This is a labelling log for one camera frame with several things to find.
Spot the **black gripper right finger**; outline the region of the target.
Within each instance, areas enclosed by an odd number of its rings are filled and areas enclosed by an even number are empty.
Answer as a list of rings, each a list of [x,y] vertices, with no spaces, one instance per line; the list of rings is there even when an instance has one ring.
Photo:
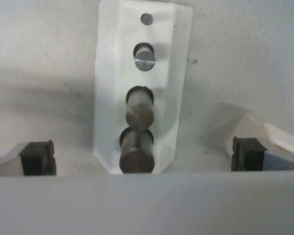
[[[266,139],[234,137],[232,150],[232,171],[294,171],[294,153]]]

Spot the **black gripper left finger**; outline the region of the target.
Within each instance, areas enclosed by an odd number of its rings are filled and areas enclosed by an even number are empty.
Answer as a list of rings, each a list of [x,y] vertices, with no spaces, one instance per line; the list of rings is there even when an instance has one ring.
[[[31,141],[17,143],[0,156],[0,176],[55,176],[54,143]]]

